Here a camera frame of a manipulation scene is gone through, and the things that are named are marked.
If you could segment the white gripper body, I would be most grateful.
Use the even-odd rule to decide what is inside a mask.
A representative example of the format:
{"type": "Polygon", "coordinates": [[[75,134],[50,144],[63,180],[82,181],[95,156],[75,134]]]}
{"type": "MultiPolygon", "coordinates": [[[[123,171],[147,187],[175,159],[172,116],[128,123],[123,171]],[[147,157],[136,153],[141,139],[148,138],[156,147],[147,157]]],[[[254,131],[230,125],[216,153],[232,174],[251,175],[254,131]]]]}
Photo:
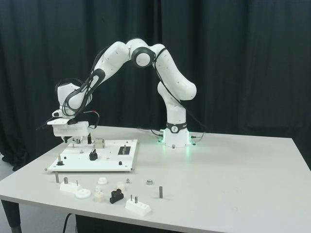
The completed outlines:
{"type": "Polygon", "coordinates": [[[59,137],[82,137],[88,135],[88,122],[77,122],[75,124],[53,125],[53,133],[59,137]]]}

